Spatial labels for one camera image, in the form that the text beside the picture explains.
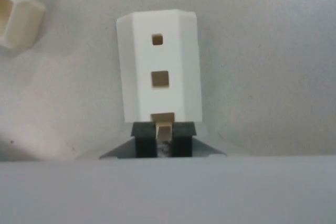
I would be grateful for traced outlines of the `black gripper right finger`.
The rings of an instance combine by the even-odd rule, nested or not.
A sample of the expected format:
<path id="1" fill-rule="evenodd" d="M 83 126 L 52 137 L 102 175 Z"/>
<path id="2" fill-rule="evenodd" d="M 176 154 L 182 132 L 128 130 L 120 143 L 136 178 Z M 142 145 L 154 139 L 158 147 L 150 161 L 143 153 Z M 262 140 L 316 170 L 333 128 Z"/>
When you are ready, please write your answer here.
<path id="1" fill-rule="evenodd" d="M 172 157 L 226 156 L 222 148 L 211 143 L 203 122 L 174 122 L 172 124 Z"/>

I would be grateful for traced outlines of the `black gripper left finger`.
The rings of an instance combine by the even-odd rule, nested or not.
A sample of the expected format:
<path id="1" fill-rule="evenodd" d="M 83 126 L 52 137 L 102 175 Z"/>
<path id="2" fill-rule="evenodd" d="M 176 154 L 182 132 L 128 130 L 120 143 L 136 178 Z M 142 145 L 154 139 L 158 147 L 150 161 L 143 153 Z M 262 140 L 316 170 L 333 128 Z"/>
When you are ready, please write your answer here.
<path id="1" fill-rule="evenodd" d="M 156 128 L 154 123 L 126 123 L 118 137 L 109 142 L 112 147 L 104 147 L 100 159 L 156 158 Z"/>

